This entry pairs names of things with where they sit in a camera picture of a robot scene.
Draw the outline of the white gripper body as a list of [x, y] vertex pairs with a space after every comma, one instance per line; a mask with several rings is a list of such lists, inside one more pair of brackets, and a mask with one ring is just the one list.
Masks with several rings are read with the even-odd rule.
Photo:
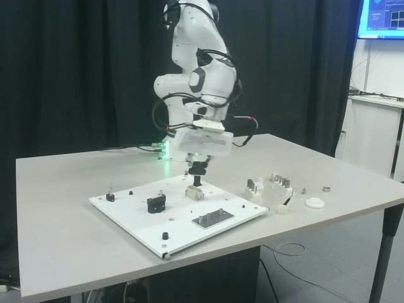
[[184, 128], [176, 131], [172, 144], [180, 152], [224, 157], [232, 149], [233, 136], [230, 132]]

